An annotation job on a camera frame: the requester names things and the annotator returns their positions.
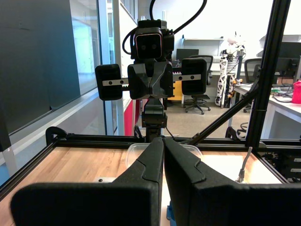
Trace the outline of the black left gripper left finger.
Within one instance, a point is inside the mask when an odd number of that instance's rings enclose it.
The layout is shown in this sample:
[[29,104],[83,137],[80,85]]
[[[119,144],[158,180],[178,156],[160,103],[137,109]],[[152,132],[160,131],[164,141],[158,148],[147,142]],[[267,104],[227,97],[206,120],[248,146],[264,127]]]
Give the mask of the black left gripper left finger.
[[155,138],[111,183],[36,183],[17,191],[17,226],[158,226],[164,143]]

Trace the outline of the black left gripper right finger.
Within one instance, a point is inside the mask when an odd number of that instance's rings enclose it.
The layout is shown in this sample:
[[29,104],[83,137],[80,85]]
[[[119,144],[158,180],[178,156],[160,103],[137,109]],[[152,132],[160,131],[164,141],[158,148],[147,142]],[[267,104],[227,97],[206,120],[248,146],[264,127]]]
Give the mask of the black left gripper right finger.
[[165,139],[165,176],[179,226],[298,226],[300,184],[240,184]]

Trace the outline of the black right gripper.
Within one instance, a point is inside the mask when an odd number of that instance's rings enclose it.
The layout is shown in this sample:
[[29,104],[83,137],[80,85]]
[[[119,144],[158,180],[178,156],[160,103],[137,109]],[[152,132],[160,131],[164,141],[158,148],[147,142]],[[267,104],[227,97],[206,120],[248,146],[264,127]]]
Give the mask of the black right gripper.
[[180,81],[184,95],[202,95],[207,83],[207,61],[186,58],[180,68],[170,62],[147,60],[127,67],[127,77],[121,77],[118,64],[99,65],[95,69],[99,98],[118,100],[124,91],[131,99],[169,98],[173,96],[173,83]]

